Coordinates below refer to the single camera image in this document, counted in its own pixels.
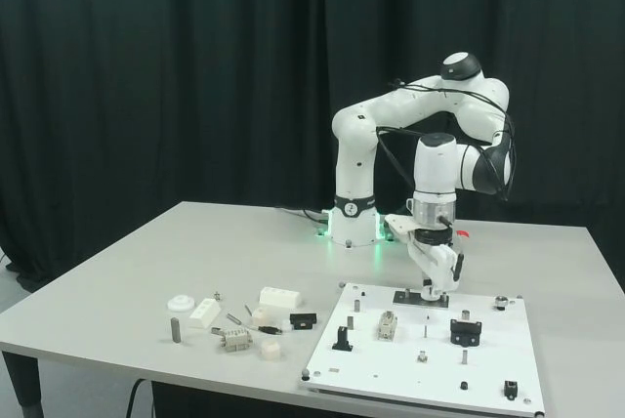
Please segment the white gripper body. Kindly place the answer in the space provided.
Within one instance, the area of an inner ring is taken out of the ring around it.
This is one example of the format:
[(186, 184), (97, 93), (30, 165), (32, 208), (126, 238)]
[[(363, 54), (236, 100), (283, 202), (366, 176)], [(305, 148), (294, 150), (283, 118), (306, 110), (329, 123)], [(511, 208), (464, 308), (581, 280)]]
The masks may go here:
[(432, 291), (455, 291), (461, 274), (461, 255), (446, 244), (429, 245), (420, 242), (408, 244), (408, 254), (432, 281)]

